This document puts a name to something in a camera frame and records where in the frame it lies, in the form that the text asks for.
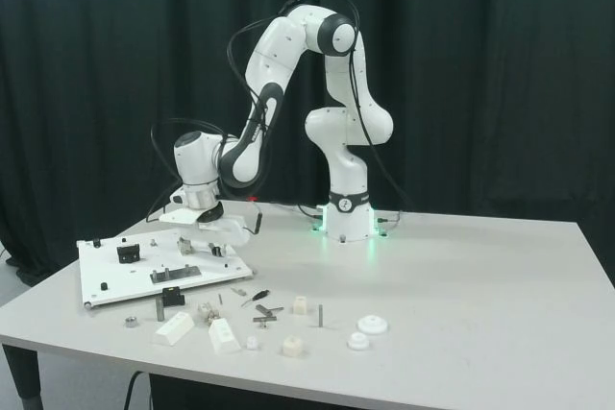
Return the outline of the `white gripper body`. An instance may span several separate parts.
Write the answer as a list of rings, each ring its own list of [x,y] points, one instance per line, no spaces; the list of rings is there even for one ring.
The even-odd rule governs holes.
[[[242,217],[231,216],[193,225],[198,239],[214,245],[245,245],[251,233]]]

